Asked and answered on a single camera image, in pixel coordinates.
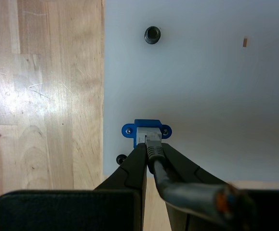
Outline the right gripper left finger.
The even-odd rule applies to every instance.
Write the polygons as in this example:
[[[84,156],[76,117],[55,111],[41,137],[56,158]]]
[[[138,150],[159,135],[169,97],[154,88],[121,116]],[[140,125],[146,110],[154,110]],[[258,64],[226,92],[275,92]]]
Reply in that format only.
[[[146,146],[93,190],[20,190],[0,196],[0,231],[141,231]]]

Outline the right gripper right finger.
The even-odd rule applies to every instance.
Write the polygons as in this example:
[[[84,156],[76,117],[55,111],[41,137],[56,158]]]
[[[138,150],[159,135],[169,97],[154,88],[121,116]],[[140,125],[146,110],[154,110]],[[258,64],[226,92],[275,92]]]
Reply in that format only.
[[[178,182],[225,184],[225,182],[196,163],[192,162],[169,144],[162,144],[169,164],[170,177]],[[247,189],[248,195],[256,202],[259,212],[258,231],[279,231],[279,190]],[[166,206],[173,231],[225,231],[217,224],[205,219],[180,212]]]

